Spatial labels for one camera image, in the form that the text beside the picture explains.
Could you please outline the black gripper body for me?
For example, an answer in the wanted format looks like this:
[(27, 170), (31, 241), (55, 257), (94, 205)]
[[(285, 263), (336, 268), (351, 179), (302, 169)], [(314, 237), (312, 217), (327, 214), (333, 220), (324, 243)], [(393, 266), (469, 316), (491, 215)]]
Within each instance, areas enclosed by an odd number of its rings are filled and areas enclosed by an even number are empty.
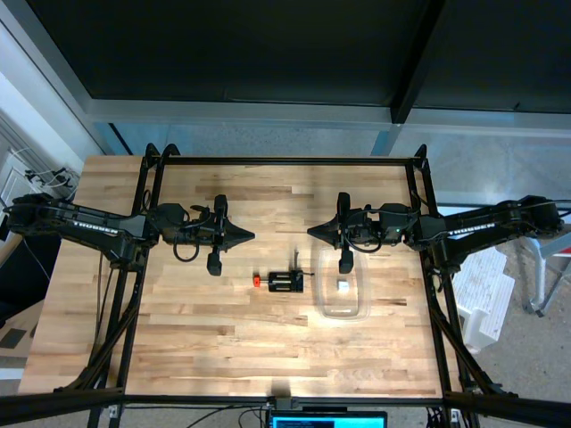
[(354, 266), (353, 252), (370, 254), (380, 249), (379, 233), (368, 217), (368, 209), (352, 209), (348, 193), (339, 193), (336, 203), (338, 217), (338, 247), (341, 256), (338, 262), (340, 274), (350, 274)]
[(207, 270), (211, 276), (221, 276), (222, 263), (220, 254), (225, 251), (225, 220), (228, 219), (228, 200), (224, 194), (214, 199), (213, 210), (202, 207), (201, 216), (193, 220), (179, 231), (179, 243), (193, 245), (194, 254), (190, 258), (179, 257), (184, 263), (194, 261), (202, 246), (211, 247), (207, 257)]

